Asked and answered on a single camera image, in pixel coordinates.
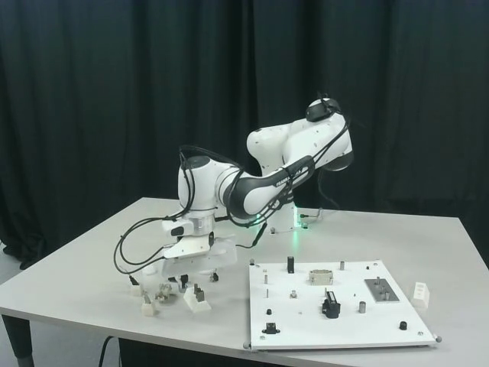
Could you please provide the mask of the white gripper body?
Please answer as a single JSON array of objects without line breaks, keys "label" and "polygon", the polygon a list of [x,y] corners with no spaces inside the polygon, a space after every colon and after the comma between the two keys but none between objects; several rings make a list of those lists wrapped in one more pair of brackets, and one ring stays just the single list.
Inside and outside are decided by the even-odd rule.
[{"label": "white gripper body", "polygon": [[235,236],[218,237],[213,245],[206,237],[187,236],[164,252],[162,276],[180,276],[224,268],[237,261]]}]

